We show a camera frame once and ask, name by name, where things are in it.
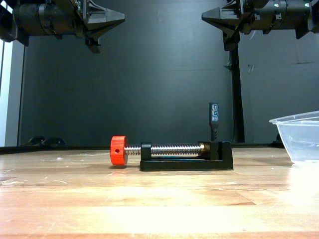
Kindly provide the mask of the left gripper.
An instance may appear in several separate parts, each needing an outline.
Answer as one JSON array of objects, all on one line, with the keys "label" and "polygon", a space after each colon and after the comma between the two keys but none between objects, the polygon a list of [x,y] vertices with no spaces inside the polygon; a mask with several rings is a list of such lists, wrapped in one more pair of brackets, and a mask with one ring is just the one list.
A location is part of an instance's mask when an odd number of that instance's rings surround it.
[{"label": "left gripper", "polygon": [[100,53],[99,37],[125,21],[123,13],[101,7],[92,0],[75,0],[74,30],[85,38],[92,53]]}]

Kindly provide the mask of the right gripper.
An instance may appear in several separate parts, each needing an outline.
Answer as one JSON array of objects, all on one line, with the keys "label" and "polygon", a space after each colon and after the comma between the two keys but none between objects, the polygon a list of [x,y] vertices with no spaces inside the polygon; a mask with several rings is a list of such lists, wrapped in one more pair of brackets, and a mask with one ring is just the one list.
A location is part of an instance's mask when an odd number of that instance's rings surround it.
[{"label": "right gripper", "polygon": [[226,5],[203,12],[203,21],[223,31],[224,50],[232,51],[240,41],[240,32],[250,21],[254,0],[227,0]]}]

